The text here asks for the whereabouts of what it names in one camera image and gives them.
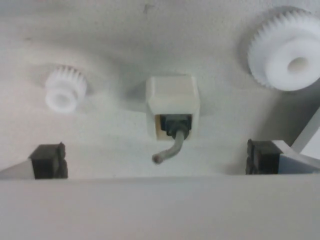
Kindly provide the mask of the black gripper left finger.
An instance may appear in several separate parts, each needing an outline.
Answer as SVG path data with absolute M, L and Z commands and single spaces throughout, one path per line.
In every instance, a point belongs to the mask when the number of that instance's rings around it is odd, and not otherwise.
M 40 144 L 26 161 L 0 171 L 1 179 L 67 179 L 66 146 Z

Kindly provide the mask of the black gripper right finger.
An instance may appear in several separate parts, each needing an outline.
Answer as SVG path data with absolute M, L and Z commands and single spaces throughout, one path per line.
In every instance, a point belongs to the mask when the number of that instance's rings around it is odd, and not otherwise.
M 247 175 L 318 174 L 320 160 L 294 151 L 283 140 L 247 141 Z

